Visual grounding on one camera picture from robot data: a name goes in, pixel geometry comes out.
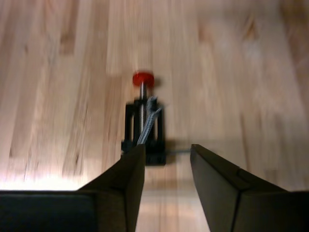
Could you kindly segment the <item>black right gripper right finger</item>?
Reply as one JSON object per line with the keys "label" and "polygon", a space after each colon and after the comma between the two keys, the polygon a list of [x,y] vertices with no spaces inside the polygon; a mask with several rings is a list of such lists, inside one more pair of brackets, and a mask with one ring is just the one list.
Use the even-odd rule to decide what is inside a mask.
{"label": "black right gripper right finger", "polygon": [[212,232],[307,232],[309,193],[287,191],[193,144],[194,184]]}

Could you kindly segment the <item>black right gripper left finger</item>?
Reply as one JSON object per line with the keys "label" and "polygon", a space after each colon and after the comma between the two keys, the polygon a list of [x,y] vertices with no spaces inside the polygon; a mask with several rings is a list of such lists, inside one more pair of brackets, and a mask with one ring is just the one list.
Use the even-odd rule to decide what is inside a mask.
{"label": "black right gripper left finger", "polygon": [[145,147],[123,155],[76,191],[2,191],[3,232],[133,232],[145,173]]}

